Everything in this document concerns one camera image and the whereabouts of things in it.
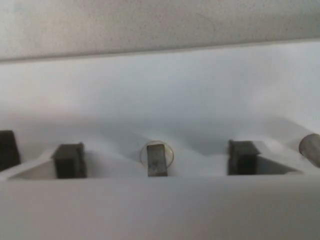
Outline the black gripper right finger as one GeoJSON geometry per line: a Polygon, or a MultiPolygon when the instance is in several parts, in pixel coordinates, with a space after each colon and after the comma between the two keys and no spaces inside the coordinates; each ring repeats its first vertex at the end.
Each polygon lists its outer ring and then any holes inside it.
{"type": "Polygon", "coordinates": [[[261,156],[253,141],[228,141],[228,176],[288,175],[302,171],[261,156]]]}

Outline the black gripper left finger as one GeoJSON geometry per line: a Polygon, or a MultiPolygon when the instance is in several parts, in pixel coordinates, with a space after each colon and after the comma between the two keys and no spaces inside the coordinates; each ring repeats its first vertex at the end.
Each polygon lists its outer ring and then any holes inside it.
{"type": "Polygon", "coordinates": [[[7,179],[85,179],[87,166],[85,145],[60,144],[44,151],[38,158],[26,161],[6,171],[7,179]]]}

